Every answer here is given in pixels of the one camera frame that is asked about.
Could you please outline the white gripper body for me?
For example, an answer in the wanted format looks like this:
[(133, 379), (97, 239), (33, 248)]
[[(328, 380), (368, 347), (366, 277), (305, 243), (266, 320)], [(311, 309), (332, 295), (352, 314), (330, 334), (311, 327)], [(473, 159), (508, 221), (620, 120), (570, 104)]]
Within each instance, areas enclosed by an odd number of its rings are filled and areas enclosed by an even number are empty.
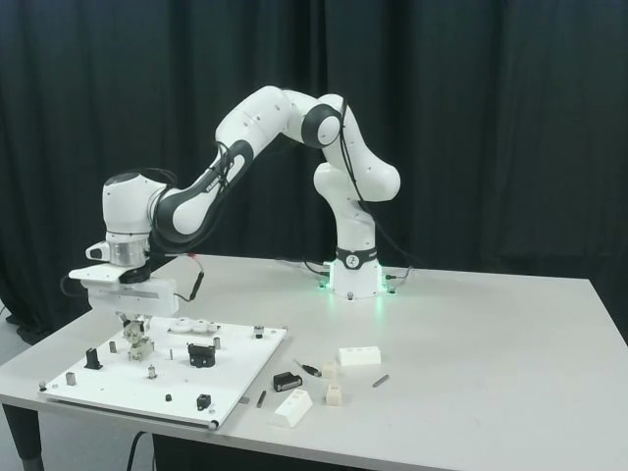
[(132, 316), (174, 317), (179, 311), (177, 283), (151, 278), (137, 284), (82, 282), (94, 310)]

